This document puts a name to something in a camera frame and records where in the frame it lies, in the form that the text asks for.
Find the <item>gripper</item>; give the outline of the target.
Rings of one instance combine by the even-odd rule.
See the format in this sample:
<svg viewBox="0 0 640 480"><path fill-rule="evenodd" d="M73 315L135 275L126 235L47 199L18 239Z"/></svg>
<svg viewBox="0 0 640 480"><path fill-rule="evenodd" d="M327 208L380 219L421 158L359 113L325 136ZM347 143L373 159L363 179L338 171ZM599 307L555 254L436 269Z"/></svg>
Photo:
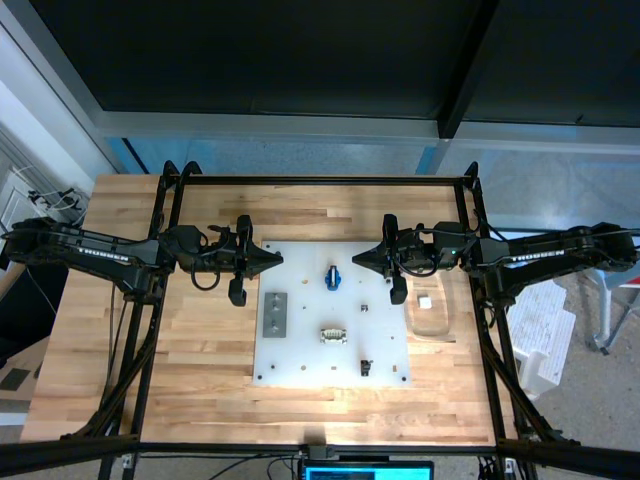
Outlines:
<svg viewBox="0 0 640 480"><path fill-rule="evenodd" d="M199 271L214 273L216 281L213 286L205 287L205 290L214 289L218 285L222 273L232 273L233 278L229 282L228 298L234 306L244 307L247 300L244 280L279 266L283 263L282 256L251 243L253 225L249 215L238 217L235 232L230 227L216 225L211 225L210 229L218 232L219 238L202 254ZM272 260L251 260L249 262L249 258Z"/></svg>
<svg viewBox="0 0 640 480"><path fill-rule="evenodd" d="M436 254L420 239L420 234L425 233L424 227L418 225L415 229L400 230L395 215L384 215L382 233L382 243L354 255L353 263L389 280L391 304L402 305L408 295L405 276L428 278L434 275Z"/></svg>

